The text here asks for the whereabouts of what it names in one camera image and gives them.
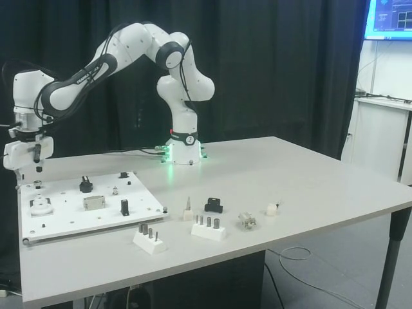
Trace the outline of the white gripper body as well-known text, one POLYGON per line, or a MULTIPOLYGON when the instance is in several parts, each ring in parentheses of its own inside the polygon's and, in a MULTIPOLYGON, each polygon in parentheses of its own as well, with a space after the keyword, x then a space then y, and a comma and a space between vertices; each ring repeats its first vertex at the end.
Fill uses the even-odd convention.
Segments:
POLYGON ((23 168, 51 157, 53 151, 54 139, 51 136, 34 142, 11 142, 5 145, 3 167, 8 170, 23 168))

